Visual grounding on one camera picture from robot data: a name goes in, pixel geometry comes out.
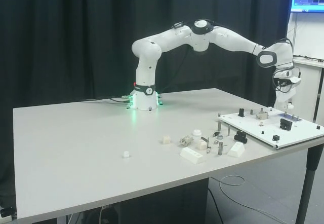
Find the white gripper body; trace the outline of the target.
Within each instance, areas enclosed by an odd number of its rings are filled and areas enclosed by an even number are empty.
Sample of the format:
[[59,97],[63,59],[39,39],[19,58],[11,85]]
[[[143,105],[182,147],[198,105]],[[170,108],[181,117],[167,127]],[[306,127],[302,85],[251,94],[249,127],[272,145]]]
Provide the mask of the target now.
[[296,94],[296,89],[292,88],[289,91],[276,92],[275,109],[293,109],[292,98]]

